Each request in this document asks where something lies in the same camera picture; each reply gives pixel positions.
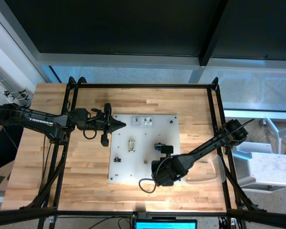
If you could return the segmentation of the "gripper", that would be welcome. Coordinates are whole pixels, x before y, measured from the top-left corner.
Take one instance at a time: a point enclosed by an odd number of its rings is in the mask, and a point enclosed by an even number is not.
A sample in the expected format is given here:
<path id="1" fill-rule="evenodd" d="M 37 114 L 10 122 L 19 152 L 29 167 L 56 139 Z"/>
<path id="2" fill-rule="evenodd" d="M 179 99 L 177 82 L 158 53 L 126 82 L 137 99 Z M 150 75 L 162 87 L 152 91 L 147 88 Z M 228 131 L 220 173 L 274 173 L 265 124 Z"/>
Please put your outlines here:
<path id="1" fill-rule="evenodd" d="M 173 169 L 172 158 L 152 161 L 152 179 L 157 187 L 173 186 L 175 181 L 179 181 L 179 176 Z"/>
<path id="2" fill-rule="evenodd" d="M 101 135 L 101 145 L 102 146 L 109 146 L 109 127 L 110 127 L 110 118 L 112 114 L 112 107 L 110 103 L 106 103 L 104 105 L 104 111 L 102 112 L 99 109 L 92 109 L 96 113 L 96 116 L 93 118 L 93 125 L 94 125 L 94 132 L 95 137 L 97 136 L 99 131 L 102 131 L 103 134 Z M 126 123 L 115 119 L 112 116 L 112 133 L 126 127 Z"/>

